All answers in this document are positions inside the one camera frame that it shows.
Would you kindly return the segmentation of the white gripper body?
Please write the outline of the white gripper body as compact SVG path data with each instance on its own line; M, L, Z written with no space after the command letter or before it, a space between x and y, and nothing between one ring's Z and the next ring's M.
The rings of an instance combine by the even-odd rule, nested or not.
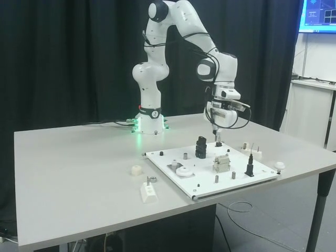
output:
M238 120L237 111L222 108L218 102L207 102L205 106L205 119L214 129L231 129Z

